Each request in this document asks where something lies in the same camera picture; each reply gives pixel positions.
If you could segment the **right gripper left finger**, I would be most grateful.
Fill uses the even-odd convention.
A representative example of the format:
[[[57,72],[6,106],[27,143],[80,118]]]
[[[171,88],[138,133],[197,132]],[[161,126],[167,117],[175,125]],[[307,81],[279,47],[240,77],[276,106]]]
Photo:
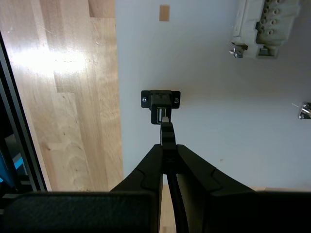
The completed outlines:
[[[163,148],[154,145],[109,192],[36,192],[4,209],[5,233],[157,233]]]

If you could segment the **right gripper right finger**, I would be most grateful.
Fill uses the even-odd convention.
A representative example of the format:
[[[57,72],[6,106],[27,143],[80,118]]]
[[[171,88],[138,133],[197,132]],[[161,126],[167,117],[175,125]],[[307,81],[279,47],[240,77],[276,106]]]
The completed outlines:
[[[255,191],[177,145],[182,220],[190,233],[309,233],[311,194]]]

